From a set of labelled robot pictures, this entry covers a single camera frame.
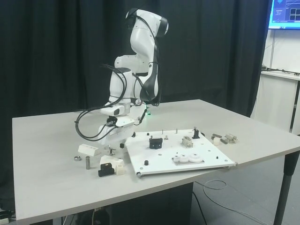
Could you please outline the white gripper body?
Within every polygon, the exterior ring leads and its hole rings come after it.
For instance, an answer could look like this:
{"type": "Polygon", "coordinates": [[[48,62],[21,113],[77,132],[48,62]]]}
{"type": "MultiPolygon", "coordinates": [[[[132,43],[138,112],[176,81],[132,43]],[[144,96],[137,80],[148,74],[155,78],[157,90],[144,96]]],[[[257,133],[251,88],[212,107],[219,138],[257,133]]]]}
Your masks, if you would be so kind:
{"type": "Polygon", "coordinates": [[[116,143],[125,142],[127,138],[131,137],[133,134],[133,126],[127,127],[108,127],[102,125],[99,127],[98,143],[102,146],[109,146],[116,143]]]}

